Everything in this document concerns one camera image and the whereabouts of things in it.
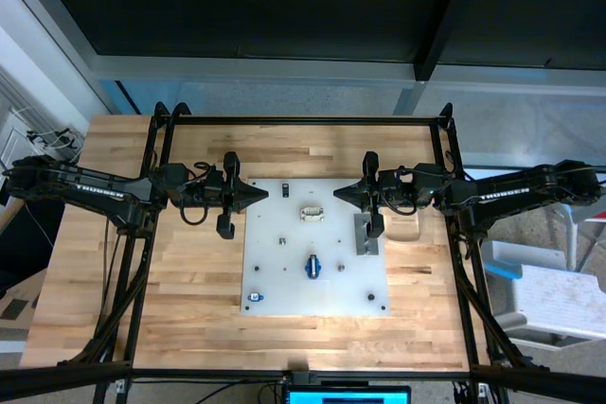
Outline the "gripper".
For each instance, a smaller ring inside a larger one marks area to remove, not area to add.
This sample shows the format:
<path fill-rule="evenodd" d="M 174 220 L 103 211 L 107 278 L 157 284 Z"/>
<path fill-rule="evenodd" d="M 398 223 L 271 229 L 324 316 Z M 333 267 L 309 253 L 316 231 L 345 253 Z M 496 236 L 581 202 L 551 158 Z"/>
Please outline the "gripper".
<path fill-rule="evenodd" d="M 366 225 L 369 238 L 378 238 L 384 231 L 383 215 L 380 208 L 385 206 L 393 213 L 403 215 L 403 212 L 391 201 L 390 194 L 399 187 L 399 176 L 396 169 L 379 171 L 379 156 L 374 151 L 368 151 L 363 161 L 364 181 L 335 189 L 333 196 L 342 202 L 349 203 L 359 211 L 367 211 L 370 220 Z"/>
<path fill-rule="evenodd" d="M 223 171 L 215 167 L 207 177 L 207 196 L 212 200 L 209 205 L 222 207 L 222 213 L 217 217 L 217 233 L 223 239 L 233 239 L 235 225 L 231 222 L 234 211 L 240 213 L 252 204 L 261 202 L 269 197 L 266 190 L 250 185 L 239 178 L 241 162 L 235 151 L 229 151 L 223 157 Z"/>

